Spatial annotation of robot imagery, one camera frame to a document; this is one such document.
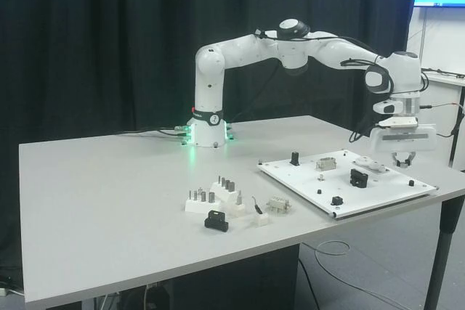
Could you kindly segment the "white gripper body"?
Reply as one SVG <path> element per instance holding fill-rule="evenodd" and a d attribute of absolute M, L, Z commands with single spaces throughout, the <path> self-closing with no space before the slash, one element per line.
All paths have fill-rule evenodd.
<path fill-rule="evenodd" d="M 373 152 L 419 152 L 434 150 L 437 133 L 434 124 L 420 124 L 415 128 L 375 128 L 370 132 Z"/>

